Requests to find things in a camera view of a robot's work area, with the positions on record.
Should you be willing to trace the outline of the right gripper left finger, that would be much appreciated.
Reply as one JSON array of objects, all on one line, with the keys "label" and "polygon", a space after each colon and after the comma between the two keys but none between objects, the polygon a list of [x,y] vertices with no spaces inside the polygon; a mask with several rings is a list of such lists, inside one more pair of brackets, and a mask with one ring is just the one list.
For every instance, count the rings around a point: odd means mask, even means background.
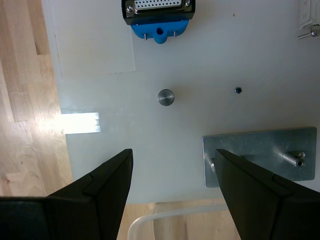
[{"label": "right gripper left finger", "polygon": [[46,197],[1,197],[2,240],[117,239],[133,173],[125,149]]}]

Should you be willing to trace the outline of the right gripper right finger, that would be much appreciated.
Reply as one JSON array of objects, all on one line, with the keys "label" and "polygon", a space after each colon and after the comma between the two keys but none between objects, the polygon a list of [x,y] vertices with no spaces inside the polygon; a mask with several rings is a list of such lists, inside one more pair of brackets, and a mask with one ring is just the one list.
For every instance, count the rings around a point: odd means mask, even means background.
[{"label": "right gripper right finger", "polygon": [[318,240],[320,194],[225,149],[218,184],[242,240]]}]

